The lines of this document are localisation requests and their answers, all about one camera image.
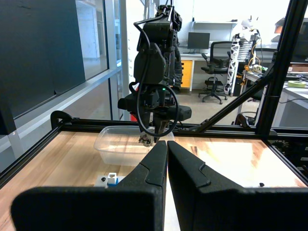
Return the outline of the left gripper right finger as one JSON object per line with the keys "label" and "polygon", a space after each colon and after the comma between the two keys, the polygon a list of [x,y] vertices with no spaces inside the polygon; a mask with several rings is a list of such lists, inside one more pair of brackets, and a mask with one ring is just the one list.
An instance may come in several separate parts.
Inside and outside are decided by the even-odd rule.
{"label": "left gripper right finger", "polygon": [[245,188],[174,141],[168,175],[183,231],[304,231],[306,188]]}

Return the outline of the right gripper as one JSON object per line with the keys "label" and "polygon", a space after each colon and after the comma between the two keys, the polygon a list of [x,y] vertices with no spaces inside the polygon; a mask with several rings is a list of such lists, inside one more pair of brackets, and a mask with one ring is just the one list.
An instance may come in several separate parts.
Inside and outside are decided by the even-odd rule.
{"label": "right gripper", "polygon": [[[169,120],[186,120],[191,118],[192,110],[188,106],[179,105],[179,111],[176,111],[175,102],[170,103],[169,100],[165,101],[163,104],[160,103],[159,97],[147,96],[141,97],[139,101],[139,111],[140,117],[144,118],[144,132],[148,135],[162,134],[164,129],[168,126]],[[137,119],[137,101],[135,95],[128,95],[125,98],[119,99],[117,103],[118,109],[127,110],[131,115]],[[152,116],[154,114],[154,129],[152,126]]]}

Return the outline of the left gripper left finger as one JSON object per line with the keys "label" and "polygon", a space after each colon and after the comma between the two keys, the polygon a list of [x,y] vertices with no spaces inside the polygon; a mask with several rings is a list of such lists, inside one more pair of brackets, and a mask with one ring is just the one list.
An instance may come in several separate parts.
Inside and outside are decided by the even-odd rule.
{"label": "left gripper left finger", "polygon": [[36,187],[12,202],[18,231],[161,231],[167,145],[159,141],[116,186]]}

